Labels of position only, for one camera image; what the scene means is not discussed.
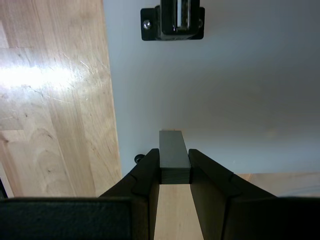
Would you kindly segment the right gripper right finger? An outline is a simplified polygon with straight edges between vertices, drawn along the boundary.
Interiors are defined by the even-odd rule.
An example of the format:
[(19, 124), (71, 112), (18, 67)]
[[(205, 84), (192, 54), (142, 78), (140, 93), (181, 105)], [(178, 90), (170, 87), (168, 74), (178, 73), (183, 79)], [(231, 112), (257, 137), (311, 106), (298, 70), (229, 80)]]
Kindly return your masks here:
[(233, 201), (275, 198), (197, 149), (190, 149), (188, 156), (191, 164), (190, 190), (205, 240), (225, 238)]

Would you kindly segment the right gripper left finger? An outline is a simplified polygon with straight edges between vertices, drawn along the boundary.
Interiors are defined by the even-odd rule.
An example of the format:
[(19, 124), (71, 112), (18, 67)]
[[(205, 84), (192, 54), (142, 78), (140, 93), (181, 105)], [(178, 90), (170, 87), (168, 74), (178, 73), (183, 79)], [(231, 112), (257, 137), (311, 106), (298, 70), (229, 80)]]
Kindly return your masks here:
[(100, 195), (108, 201), (108, 240), (153, 240), (160, 190), (160, 153), (144, 155), (118, 183)]

